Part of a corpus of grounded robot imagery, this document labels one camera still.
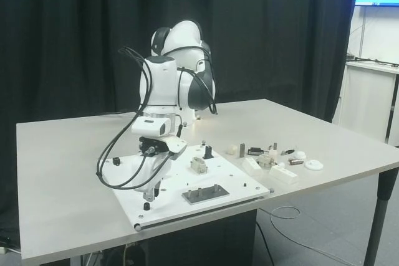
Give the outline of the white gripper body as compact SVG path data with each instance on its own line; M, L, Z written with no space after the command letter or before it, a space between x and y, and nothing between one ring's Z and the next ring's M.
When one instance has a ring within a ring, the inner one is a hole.
M153 193L153 190L160 188L160 182L171 169L171 158L169 152L164 152L146 158L140 172L125 187L134 187L134 191L146 194Z

